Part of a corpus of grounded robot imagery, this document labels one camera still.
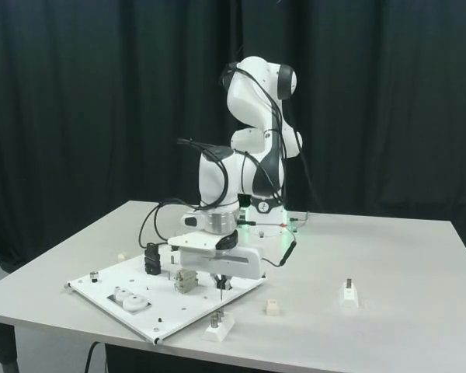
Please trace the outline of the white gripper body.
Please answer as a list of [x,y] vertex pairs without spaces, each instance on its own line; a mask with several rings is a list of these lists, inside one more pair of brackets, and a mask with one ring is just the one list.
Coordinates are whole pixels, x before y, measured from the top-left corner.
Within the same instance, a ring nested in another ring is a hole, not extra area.
[[263,275],[262,253],[257,248],[236,246],[226,250],[181,248],[181,266],[208,274],[260,279]]

